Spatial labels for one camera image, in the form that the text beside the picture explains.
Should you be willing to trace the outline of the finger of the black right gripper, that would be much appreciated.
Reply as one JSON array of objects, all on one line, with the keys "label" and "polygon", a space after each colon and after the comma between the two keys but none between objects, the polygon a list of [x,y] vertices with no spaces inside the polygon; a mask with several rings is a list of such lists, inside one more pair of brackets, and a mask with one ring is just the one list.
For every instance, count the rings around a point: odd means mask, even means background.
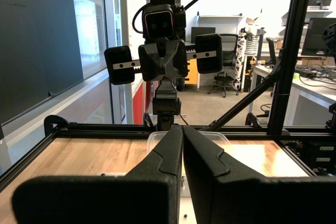
[{"label": "finger of the black right gripper", "polygon": [[188,75],[186,46],[183,40],[166,42],[163,58],[164,76],[170,79]]},{"label": "finger of the black right gripper", "polygon": [[138,53],[143,80],[153,81],[162,78],[162,61],[156,44],[140,45]]}]

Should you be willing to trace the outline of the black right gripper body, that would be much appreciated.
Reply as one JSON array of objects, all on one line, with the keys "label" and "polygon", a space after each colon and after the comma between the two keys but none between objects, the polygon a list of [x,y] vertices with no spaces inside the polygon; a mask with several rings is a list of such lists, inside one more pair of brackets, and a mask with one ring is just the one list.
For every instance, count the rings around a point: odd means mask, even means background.
[{"label": "black right gripper body", "polygon": [[[163,58],[167,41],[169,40],[155,42],[162,61],[163,74]],[[222,37],[219,34],[199,35],[195,39],[195,44],[185,46],[187,62],[195,59],[198,73],[207,74],[222,70]],[[129,46],[108,48],[105,50],[104,56],[112,84],[132,83],[135,80],[135,74],[140,73],[142,75],[140,59],[132,59]]]}]

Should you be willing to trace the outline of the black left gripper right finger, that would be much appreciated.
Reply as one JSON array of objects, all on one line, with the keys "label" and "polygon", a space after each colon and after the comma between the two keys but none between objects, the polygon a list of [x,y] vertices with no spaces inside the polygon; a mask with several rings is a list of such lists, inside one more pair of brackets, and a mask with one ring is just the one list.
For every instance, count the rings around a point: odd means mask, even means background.
[{"label": "black left gripper right finger", "polygon": [[183,135],[198,223],[335,223],[335,178],[267,177],[194,128]]}]

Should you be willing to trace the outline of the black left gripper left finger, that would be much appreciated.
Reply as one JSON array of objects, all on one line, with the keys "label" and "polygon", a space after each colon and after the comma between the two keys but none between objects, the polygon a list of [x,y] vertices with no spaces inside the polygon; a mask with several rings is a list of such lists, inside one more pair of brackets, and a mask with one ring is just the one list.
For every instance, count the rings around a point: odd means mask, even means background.
[{"label": "black left gripper left finger", "polygon": [[40,176],[12,196],[18,223],[178,223],[183,132],[173,126],[124,176]]}]

